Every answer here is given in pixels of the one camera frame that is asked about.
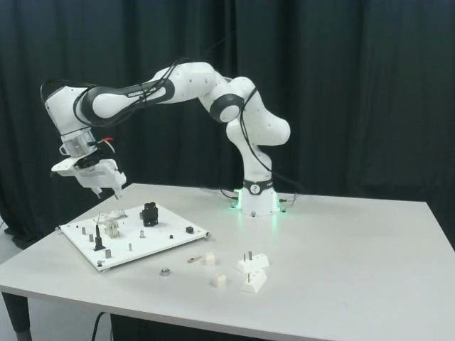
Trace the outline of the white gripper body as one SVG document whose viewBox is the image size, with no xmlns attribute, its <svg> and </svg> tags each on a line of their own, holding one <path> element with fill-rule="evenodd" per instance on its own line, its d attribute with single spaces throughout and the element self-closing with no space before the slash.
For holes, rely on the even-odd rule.
<svg viewBox="0 0 455 341">
<path fill-rule="evenodd" d="M 76 178 L 84 188 L 121 188 L 127 182 L 113 159 L 102 159 L 93 167 L 77 170 Z"/>
</svg>

